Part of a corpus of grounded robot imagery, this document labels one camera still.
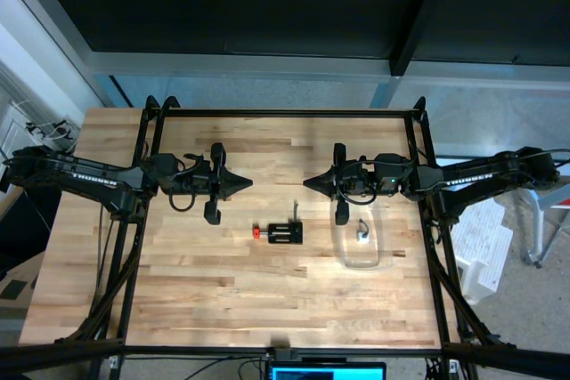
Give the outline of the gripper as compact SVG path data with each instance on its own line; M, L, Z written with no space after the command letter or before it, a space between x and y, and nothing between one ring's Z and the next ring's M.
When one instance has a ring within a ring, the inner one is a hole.
M336 143L333 150L333 166L325 173L304 180L304 186L309 190L327 198L336 197L336 225L347 225L350 204L367 206L375 201L375 185L372 182L371 172L363 167L366 161L366 157L348 160L346 146L343 143Z
M204 161L193 175L193 185L197 194L208 195L204 205L204 218L210 225L219 225L221 211L218 200L227 200L232 195L252 186L252 180L234 174L225 167L226 151L221 142L216 142L210 150L210 161ZM232 182L223 186L223 181Z

